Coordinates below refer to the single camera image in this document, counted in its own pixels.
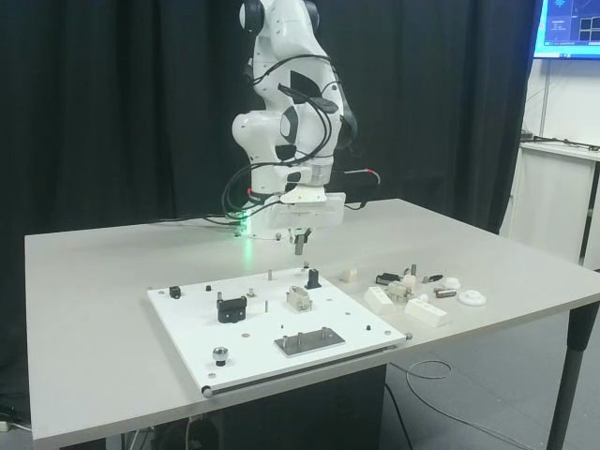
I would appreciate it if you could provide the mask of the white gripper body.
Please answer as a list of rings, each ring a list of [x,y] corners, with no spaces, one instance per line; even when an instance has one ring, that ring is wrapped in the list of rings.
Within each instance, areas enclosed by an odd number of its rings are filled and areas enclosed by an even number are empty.
[[[266,229],[335,227],[343,222],[346,194],[324,191],[290,191],[265,212]]]

